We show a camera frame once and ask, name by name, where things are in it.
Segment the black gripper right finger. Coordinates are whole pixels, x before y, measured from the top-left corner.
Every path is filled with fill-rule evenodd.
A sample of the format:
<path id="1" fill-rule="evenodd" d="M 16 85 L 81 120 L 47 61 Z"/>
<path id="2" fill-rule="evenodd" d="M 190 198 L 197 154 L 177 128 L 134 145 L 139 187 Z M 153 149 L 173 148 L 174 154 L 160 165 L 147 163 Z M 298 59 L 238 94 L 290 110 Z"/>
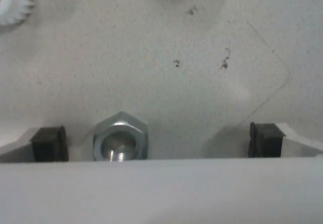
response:
<path id="1" fill-rule="evenodd" d="M 298 134 L 286 123 L 250 123 L 249 158 L 322 156 L 322 142 Z"/>

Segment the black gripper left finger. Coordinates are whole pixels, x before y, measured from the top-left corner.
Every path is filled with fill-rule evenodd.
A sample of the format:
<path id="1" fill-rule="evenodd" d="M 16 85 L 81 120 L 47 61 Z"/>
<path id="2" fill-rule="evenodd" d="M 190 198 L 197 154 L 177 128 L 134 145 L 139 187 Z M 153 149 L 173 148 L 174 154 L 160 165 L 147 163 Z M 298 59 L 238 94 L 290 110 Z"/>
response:
<path id="1" fill-rule="evenodd" d="M 68 162 L 66 128 L 30 128 L 20 138 L 1 145 L 1 163 Z"/>

